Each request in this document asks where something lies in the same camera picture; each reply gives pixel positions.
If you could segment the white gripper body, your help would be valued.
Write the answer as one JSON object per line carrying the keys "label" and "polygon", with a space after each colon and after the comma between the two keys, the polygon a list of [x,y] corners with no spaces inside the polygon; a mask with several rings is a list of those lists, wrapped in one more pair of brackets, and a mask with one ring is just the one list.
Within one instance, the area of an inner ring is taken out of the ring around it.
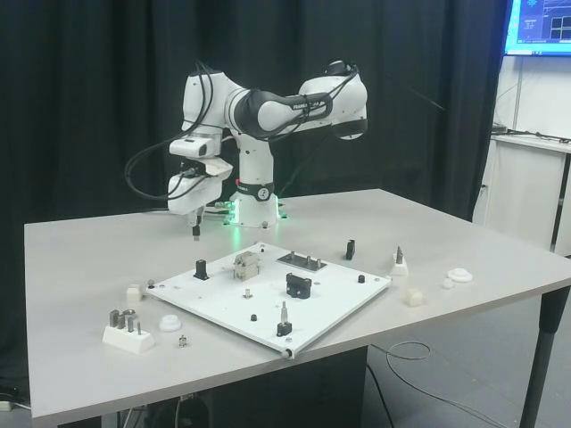
{"label": "white gripper body", "polygon": [[191,213],[216,201],[222,192],[219,177],[172,176],[168,183],[168,209],[171,213]]}

